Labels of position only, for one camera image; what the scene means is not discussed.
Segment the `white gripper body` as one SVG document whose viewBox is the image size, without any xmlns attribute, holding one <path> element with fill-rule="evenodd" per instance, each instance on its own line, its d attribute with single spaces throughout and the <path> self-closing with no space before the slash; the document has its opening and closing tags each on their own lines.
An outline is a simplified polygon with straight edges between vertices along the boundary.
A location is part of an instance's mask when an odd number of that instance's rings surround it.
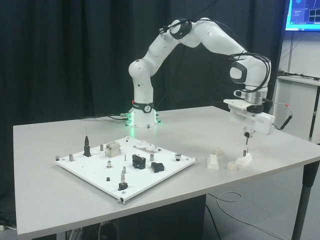
<svg viewBox="0 0 320 240">
<path fill-rule="evenodd" d="M 242 127 L 247 127 L 249 133 L 254 131 L 264 135 L 269 135 L 272 132 L 275 121 L 273 115 L 264 112 L 251 113 L 236 108 L 230 109 L 230 118 Z"/>
</svg>

